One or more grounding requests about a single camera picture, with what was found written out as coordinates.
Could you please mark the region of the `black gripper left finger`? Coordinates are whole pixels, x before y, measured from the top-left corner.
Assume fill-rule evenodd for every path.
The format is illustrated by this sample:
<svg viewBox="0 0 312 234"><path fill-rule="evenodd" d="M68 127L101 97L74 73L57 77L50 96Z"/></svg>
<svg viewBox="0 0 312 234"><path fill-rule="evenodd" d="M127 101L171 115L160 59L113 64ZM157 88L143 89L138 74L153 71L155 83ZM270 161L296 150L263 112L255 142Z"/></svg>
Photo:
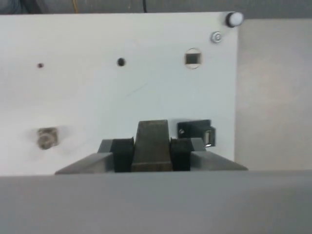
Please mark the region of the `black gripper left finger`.
<svg viewBox="0 0 312 234"><path fill-rule="evenodd" d="M134 139L104 139L97 153L91 154L58 171L57 174L104 174L131 171Z"/></svg>

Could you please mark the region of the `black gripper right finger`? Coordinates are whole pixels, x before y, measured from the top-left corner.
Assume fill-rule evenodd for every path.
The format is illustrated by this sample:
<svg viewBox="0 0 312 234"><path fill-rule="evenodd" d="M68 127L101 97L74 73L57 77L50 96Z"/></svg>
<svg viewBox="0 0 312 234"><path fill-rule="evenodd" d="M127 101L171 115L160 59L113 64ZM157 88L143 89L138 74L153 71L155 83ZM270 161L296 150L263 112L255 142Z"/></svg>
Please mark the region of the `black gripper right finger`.
<svg viewBox="0 0 312 234"><path fill-rule="evenodd" d="M247 171L234 161L207 151L201 138L178 138L170 142L174 171Z"/></svg>

